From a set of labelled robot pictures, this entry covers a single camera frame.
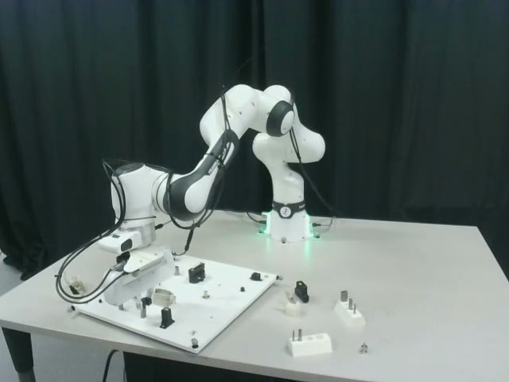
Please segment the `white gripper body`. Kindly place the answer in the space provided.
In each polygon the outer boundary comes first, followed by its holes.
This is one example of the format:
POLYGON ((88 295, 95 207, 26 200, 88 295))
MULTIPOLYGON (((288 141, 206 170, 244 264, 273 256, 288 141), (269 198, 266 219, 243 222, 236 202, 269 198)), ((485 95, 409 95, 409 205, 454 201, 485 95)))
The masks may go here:
POLYGON ((121 262, 110 268, 106 278, 112 285, 104 291, 104 299, 119 306, 155 288, 174 275, 173 253, 164 247, 135 249, 121 255, 121 262))

